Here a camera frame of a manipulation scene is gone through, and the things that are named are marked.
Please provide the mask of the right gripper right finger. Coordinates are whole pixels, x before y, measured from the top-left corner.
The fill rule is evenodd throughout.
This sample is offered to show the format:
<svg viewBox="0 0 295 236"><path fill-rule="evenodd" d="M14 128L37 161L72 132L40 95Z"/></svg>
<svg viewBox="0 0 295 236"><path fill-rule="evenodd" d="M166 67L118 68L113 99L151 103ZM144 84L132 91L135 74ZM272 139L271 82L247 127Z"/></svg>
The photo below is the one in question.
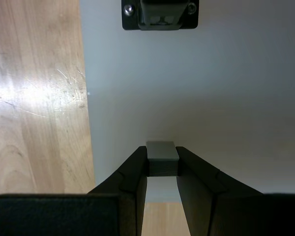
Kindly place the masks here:
<svg viewBox="0 0 295 236"><path fill-rule="evenodd" d="M295 236L295 194L264 194L177 147L177 186L192 236Z"/></svg>

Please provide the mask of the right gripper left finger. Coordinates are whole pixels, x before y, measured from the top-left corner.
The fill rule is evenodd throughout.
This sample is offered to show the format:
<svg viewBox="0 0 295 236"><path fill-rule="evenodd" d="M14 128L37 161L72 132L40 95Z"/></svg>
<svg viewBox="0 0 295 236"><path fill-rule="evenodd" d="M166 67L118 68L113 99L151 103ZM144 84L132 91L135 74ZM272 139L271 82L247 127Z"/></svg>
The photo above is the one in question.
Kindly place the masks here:
<svg viewBox="0 0 295 236"><path fill-rule="evenodd" d="M139 236L147 148L137 148L86 194L1 194L0 236Z"/></svg>

